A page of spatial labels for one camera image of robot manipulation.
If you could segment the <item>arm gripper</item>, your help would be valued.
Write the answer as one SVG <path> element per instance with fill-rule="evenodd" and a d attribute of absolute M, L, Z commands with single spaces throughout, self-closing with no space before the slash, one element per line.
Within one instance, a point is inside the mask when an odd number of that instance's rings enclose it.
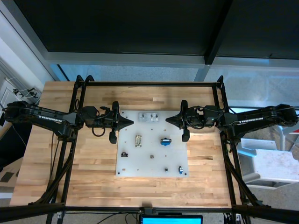
<path fill-rule="evenodd" d="M 199 113 L 198 113 L 199 106 L 193 106 L 191 108 L 188 108 L 188 103 L 186 100 L 182 100 L 181 102 L 181 112 L 174 116 L 171 116 L 167 118 L 165 121 L 181 128 L 181 119 L 183 122 L 183 135 L 182 135 L 182 141 L 187 142 L 190 138 L 190 131 L 188 130 L 188 127 L 191 127 L 196 130 L 200 130 L 200 127 L 198 125 L 192 125 L 192 122 L 199 122 Z"/>
<path fill-rule="evenodd" d="M 119 110 L 119 102 L 114 101 L 112 103 L 112 110 L 107 114 L 104 120 L 104 129 L 111 129 L 108 138 L 111 144 L 117 143 L 116 132 L 134 124 L 134 122 L 130 118 L 130 115 L 127 112 L 121 111 L 119 113 Z"/>

